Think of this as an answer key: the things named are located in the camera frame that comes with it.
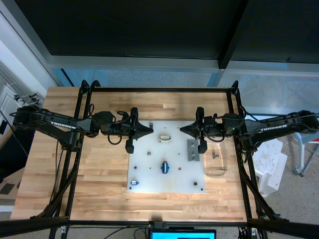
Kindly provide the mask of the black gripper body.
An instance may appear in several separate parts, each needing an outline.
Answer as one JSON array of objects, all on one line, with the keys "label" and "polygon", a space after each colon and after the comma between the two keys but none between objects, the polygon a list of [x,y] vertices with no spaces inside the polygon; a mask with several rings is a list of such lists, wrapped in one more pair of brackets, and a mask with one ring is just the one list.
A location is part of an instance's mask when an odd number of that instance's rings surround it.
[{"label": "black gripper body", "polygon": [[121,136],[127,136],[125,150],[128,154],[134,153],[133,140],[136,139],[136,131],[138,126],[138,108],[131,108],[130,115],[124,111],[118,111],[118,115],[122,116],[120,120]]},{"label": "black gripper body", "polygon": [[204,154],[207,151],[207,141],[205,138],[211,140],[212,134],[216,133],[216,122],[212,116],[204,116],[204,108],[198,107],[195,113],[196,116],[196,139],[199,140],[198,152]]}]

